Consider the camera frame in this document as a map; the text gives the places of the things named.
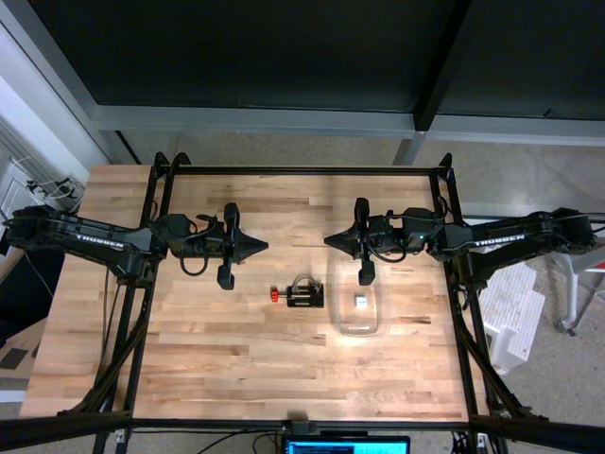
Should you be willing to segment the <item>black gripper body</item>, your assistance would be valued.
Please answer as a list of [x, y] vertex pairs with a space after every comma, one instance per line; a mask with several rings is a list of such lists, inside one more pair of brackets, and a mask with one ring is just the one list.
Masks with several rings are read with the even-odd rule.
[[222, 260], [222, 264], [217, 269], [216, 281], [224, 290], [234, 289], [232, 265], [235, 261], [239, 221], [240, 212], [237, 205], [234, 202], [227, 203], [224, 207], [223, 220], [216, 221], [206, 239], [208, 255]]
[[369, 201], [358, 198], [354, 206], [354, 227], [357, 252], [354, 258], [361, 261], [361, 269], [358, 272], [358, 283], [360, 286], [369, 286], [375, 278], [375, 264], [371, 256], [379, 260], [397, 264], [402, 261], [402, 256], [388, 258], [393, 252], [402, 253], [402, 240], [395, 232], [390, 222], [399, 218], [392, 210], [385, 215], [371, 216]]

